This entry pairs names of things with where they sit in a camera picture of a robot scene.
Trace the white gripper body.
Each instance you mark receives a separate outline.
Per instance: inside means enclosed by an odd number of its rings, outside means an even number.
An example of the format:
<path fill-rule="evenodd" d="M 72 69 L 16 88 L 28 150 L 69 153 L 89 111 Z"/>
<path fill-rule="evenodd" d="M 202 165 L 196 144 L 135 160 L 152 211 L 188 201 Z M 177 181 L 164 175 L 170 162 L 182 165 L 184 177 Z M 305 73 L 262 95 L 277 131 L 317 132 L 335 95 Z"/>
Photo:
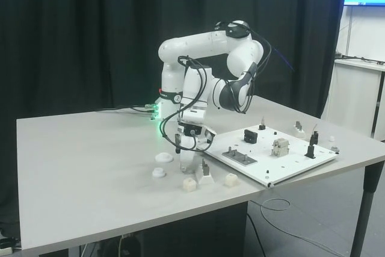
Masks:
<path fill-rule="evenodd" d="M 182 135 L 180 146 L 186 148 L 180 150 L 180 169 L 182 172 L 194 172 L 197 168 L 197 138 Z"/>

